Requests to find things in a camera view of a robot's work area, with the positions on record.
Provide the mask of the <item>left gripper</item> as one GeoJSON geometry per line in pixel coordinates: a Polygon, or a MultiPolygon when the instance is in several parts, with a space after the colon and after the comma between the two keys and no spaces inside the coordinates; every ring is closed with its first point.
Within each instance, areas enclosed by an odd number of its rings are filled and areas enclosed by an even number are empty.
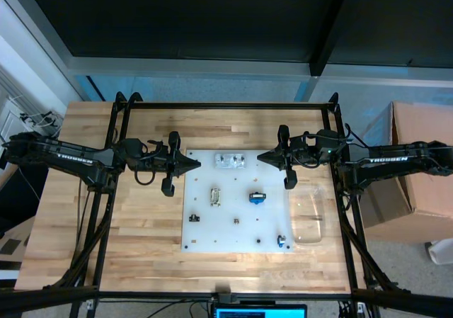
{"type": "Polygon", "coordinates": [[[168,145],[166,148],[165,174],[161,183],[161,191],[165,196],[174,196],[175,186],[173,177],[176,172],[176,154],[178,153],[178,176],[182,176],[189,171],[200,168],[201,163],[196,159],[191,159],[184,155],[180,149],[180,135],[173,131],[168,136],[168,145]]]}

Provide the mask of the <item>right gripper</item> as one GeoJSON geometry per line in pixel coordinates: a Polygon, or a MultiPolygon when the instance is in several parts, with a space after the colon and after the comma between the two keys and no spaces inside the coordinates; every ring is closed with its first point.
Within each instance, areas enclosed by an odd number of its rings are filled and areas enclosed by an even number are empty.
{"type": "Polygon", "coordinates": [[[284,179],[285,189],[292,190],[297,184],[297,174],[292,169],[292,154],[289,149],[289,128],[286,125],[279,126],[277,138],[280,146],[259,154],[257,160],[269,164],[280,171],[284,169],[286,172],[284,179]]]}

